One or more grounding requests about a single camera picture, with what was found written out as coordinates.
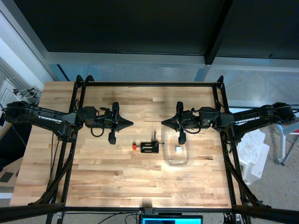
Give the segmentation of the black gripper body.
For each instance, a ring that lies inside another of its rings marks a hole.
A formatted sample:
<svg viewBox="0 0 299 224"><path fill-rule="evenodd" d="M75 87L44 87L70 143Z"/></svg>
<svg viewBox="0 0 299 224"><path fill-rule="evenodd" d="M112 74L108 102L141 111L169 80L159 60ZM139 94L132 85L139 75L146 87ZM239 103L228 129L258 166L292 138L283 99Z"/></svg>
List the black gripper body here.
<svg viewBox="0 0 299 224"><path fill-rule="evenodd" d="M114 102L112 104L112 110L109 108L101 107L104 114L100 116L101 127L105 129L110 129L110 133L108 135L108 142L110 144L116 144L116 136L115 133L119 131L118 128L118 117L119 117L119 103Z"/></svg>
<svg viewBox="0 0 299 224"><path fill-rule="evenodd" d="M184 111L183 103L178 101L176 106L177 125L179 131L178 143L185 144L186 133L198 134L199 124L193 115L193 111Z"/></svg>

